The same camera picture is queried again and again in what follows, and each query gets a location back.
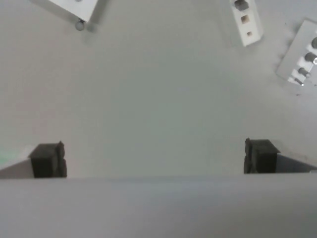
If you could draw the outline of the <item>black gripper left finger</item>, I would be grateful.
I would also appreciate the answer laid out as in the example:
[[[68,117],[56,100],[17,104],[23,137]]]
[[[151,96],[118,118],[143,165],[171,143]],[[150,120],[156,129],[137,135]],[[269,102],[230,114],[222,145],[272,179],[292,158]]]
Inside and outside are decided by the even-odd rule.
[[[65,146],[57,143],[40,143],[23,148],[15,155],[1,155],[1,179],[66,178]]]

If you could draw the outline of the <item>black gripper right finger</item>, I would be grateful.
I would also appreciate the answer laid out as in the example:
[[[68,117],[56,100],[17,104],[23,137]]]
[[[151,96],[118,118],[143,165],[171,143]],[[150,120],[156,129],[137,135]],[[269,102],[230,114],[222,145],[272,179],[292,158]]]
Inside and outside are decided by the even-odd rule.
[[[245,140],[244,174],[316,173],[316,163],[282,155],[268,139]]]

